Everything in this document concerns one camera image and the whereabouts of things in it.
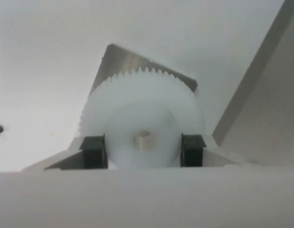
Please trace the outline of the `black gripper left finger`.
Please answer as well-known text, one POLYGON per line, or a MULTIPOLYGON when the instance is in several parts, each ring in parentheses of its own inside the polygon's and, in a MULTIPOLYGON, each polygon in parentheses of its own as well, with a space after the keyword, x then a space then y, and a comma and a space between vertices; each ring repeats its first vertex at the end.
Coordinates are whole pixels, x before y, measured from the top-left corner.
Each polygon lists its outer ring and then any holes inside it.
POLYGON ((100 170, 108 168, 108 153, 105 136, 86 136, 80 138, 72 151, 56 162, 51 162, 46 170, 100 170))

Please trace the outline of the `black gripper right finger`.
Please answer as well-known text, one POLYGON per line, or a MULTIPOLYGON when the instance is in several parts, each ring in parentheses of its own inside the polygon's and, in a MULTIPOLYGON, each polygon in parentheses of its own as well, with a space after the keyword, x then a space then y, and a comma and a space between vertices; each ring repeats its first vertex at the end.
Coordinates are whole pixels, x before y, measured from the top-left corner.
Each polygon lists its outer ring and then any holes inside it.
POLYGON ((200 134, 182 134, 180 167, 224 167, 238 165, 235 161, 207 148, 200 134))

